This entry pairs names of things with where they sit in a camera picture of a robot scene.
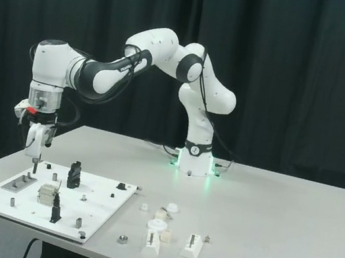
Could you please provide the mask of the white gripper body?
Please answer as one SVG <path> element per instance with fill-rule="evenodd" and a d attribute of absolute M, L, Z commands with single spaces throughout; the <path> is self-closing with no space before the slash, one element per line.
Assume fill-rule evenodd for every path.
<path fill-rule="evenodd" d="M 50 147 L 55 137 L 56 127 L 41 123 L 31 123 L 26 139 L 25 154 L 28 157 L 39 159 L 44 147 Z"/>

